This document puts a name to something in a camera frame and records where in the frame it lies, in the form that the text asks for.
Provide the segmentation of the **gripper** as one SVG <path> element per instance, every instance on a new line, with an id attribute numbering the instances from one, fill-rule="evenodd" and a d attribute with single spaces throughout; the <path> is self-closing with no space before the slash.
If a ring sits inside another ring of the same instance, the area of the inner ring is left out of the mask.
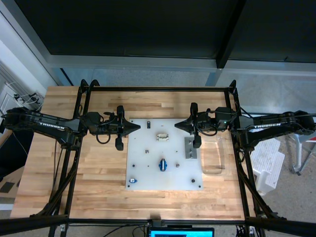
<path id="1" fill-rule="evenodd" d="M 117 107 L 116 115 L 114 115 L 114 113 L 110 115 L 109 120 L 109 136 L 115 134 L 117 135 L 117 138 L 115 139 L 115 148 L 118 151 L 123 151 L 122 136 L 124 132 L 124 108 L 122 105 Z M 126 129 L 126 135 L 129 135 L 130 133 L 135 132 L 141 128 L 141 125 L 139 125 L 137 123 L 137 120 L 135 119 L 130 119 L 129 121 L 127 121 L 126 126 L 128 126 L 128 128 Z"/>
<path id="2" fill-rule="evenodd" d="M 201 147 L 202 141 L 201 141 L 201 136 L 199 133 L 208 136 L 206 134 L 201 126 L 204 122 L 207 122 L 207 112 L 198 112 L 198 105 L 197 103 L 193 102 L 191 103 L 190 106 L 190 114 L 191 114 L 191 119 L 192 119 L 192 127 L 193 127 L 193 134 L 194 134 L 194 140 L 193 140 L 193 148 L 198 149 Z M 174 125 L 175 128 L 178 128 L 180 130 L 183 130 L 187 133 L 190 133 L 190 118 L 178 122 Z"/>

